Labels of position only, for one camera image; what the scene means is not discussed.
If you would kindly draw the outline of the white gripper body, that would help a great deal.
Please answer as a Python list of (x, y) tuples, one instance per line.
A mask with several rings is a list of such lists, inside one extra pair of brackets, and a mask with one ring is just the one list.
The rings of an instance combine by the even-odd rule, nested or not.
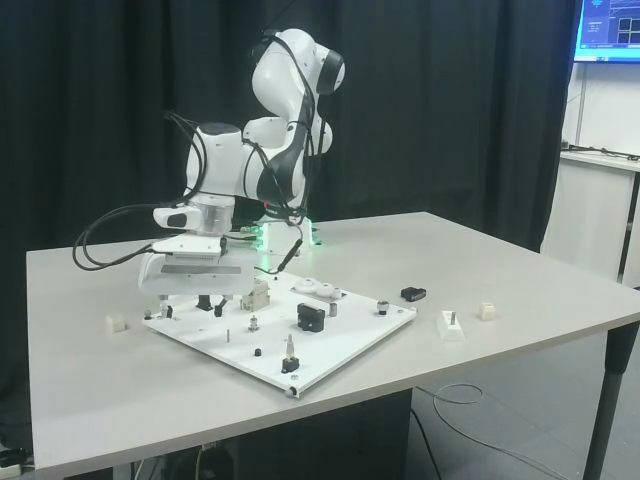
[(146, 254), (138, 277), (150, 295), (244, 295), (254, 285), (254, 252)]

